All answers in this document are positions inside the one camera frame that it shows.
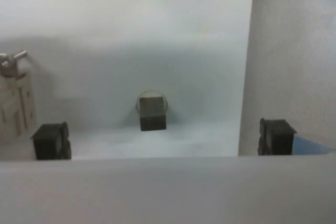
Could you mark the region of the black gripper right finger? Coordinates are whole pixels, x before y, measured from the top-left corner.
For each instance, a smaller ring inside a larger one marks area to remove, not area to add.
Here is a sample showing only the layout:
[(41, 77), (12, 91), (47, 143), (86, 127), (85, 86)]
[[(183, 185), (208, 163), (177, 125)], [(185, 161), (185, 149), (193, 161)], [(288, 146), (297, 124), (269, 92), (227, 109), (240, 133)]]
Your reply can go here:
[(335, 148), (324, 145), (298, 132), (285, 119), (260, 119), (259, 156), (325, 155)]

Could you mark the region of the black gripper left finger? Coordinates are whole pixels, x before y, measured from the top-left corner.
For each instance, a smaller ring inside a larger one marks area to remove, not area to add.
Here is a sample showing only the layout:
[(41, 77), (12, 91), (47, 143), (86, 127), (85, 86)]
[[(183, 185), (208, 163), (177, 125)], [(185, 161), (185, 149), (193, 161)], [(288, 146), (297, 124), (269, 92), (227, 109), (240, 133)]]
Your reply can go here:
[(2, 143), (1, 160), (71, 160), (68, 123), (42, 124), (35, 131)]

